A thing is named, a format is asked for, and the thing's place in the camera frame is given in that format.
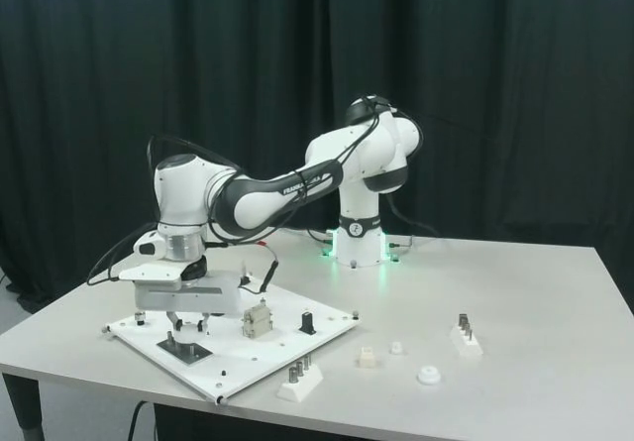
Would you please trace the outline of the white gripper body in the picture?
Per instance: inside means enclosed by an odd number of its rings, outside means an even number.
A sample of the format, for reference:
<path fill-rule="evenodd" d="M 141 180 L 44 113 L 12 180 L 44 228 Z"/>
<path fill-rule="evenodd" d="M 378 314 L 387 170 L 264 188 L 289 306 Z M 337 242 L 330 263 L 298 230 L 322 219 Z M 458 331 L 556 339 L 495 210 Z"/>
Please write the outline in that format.
<path fill-rule="evenodd" d="M 240 306 L 239 282 L 238 277 L 207 276 L 179 289 L 136 282 L 135 302 L 144 311 L 233 314 Z"/>

